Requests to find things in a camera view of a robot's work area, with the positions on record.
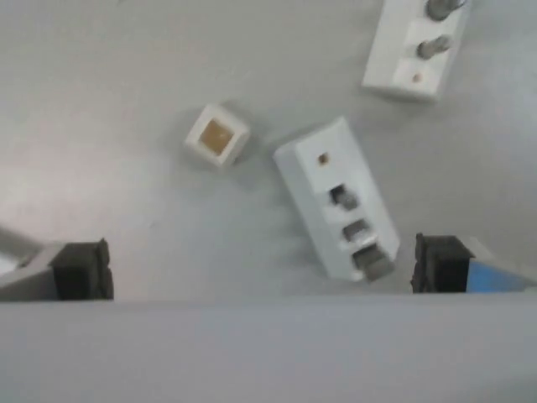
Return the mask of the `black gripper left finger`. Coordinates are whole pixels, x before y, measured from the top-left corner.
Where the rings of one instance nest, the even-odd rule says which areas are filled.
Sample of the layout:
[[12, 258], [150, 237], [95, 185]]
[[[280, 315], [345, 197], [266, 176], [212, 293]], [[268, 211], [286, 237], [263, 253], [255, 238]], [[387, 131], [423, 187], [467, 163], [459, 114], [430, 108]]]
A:
[[106, 239], [53, 243], [1, 274], [2, 301], [99, 301], [114, 299]]

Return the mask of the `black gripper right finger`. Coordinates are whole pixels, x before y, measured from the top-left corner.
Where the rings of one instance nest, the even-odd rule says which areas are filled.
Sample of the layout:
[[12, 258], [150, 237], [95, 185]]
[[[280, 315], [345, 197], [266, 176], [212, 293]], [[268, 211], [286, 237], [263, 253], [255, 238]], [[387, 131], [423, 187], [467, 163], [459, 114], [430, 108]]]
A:
[[495, 256], [474, 237], [415, 237], [412, 292], [535, 292], [536, 270]]

